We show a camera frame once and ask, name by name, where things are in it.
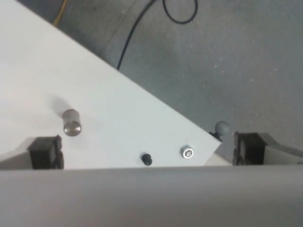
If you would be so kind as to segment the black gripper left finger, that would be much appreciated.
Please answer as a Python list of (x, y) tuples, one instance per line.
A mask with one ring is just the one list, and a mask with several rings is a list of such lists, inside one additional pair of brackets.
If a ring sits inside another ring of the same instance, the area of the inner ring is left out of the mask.
[(64, 169), (62, 138), (30, 137), (0, 156), (1, 170)]

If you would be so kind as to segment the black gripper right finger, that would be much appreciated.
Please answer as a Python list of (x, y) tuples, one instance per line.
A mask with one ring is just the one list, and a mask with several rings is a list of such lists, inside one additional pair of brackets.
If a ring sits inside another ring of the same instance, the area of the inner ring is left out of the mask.
[(233, 165), (301, 165), (303, 152), (278, 143), (268, 133), (234, 134)]

